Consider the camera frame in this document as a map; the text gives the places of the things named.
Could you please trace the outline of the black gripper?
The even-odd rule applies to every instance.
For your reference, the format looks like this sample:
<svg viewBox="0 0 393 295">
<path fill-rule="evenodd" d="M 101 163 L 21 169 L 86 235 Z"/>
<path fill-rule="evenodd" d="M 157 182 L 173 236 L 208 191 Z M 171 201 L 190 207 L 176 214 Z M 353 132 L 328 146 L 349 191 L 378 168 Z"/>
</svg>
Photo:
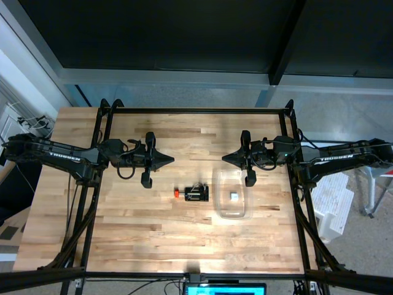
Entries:
<svg viewBox="0 0 393 295">
<path fill-rule="evenodd" d="M 155 149 L 156 137 L 153 132 L 146 133 L 144 144 L 142 144 L 141 141 L 136 140 L 128 141 L 130 143 L 134 143 L 134 148 L 130 151 L 123 152 L 119 157 L 118 176 L 121 179 L 128 180 L 134 176 L 137 168 L 143 168 L 144 172 L 141 175 L 141 184 L 144 188 L 151 188 L 151 171 L 158 170 L 165 165 L 173 163 L 174 157 L 162 154 Z M 132 168 L 131 175 L 123 176 L 120 172 L 120 169 L 130 167 Z"/>
<path fill-rule="evenodd" d="M 222 160 L 246 170 L 245 185 L 246 187 L 252 187 L 257 181 L 256 172 L 253 168 L 257 167 L 263 171 L 271 171 L 276 168 L 276 162 L 273 154 L 268 151 L 263 142 L 251 141 L 249 131 L 242 131 L 240 142 L 241 149 L 222 156 Z"/>
</svg>

